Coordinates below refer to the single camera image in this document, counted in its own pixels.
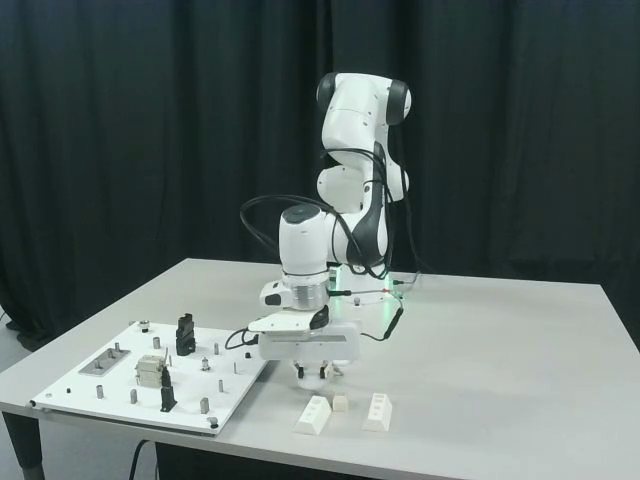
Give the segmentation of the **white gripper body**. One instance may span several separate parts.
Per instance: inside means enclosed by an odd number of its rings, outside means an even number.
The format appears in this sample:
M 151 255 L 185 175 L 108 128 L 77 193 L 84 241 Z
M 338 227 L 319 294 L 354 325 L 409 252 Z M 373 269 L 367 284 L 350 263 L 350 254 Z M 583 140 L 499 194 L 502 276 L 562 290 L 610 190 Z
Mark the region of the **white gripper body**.
M 329 324 L 306 332 L 261 333 L 258 349 L 265 360 L 352 361 L 360 357 L 358 324 Z

